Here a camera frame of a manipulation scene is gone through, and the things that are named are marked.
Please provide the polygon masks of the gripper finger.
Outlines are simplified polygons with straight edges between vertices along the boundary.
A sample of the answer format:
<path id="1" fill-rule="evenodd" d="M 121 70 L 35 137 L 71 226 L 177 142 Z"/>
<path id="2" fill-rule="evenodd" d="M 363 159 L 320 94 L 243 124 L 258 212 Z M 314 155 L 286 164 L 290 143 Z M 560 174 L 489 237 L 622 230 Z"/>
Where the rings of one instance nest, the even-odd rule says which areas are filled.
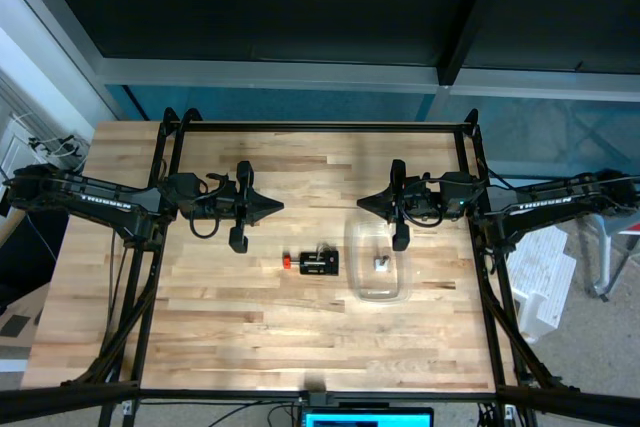
<path id="1" fill-rule="evenodd" d="M 376 215 L 377 217 L 383 219 L 384 221 L 392 221 L 393 220 L 393 207 L 387 204 L 362 204 L 358 203 L 357 206 L 364 211 Z"/>
<path id="2" fill-rule="evenodd" d="M 255 206 L 283 206 L 283 203 L 258 193 L 253 187 L 249 189 L 249 202 Z"/>
<path id="3" fill-rule="evenodd" d="M 393 189 L 388 186 L 383 191 L 357 200 L 358 204 L 387 204 L 393 200 Z"/>
<path id="4" fill-rule="evenodd" d="M 263 218 L 269 215 L 275 214 L 283 209 L 284 209 L 283 206 L 275 206 L 275 207 L 266 206 L 266 207 L 251 208 L 249 210 L 249 222 L 250 223 L 259 222 Z"/>

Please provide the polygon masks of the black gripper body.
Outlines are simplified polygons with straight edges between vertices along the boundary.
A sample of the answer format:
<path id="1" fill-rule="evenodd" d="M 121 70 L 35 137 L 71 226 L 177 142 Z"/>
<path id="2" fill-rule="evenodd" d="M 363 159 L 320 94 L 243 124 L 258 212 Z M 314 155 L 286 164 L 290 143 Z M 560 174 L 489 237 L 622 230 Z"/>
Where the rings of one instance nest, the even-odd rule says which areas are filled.
<path id="1" fill-rule="evenodd" d="M 244 233 L 247 225 L 253 225 L 249 216 L 249 192 L 253 187 L 254 171 L 249 161 L 237 164 L 236 180 L 228 175 L 208 173 L 208 179 L 218 181 L 218 186 L 208 194 L 206 205 L 212 209 L 217 220 L 233 220 L 235 225 L 229 231 L 229 245 L 235 253 L 246 253 L 248 238 Z"/>
<path id="2" fill-rule="evenodd" d="M 410 242 L 409 225 L 421 228 L 437 227 L 441 223 L 441 207 L 436 195 L 426 187 L 425 179 L 406 175 L 404 161 L 393 160 L 390 181 L 390 222 L 395 227 L 392 249 L 405 251 Z"/>

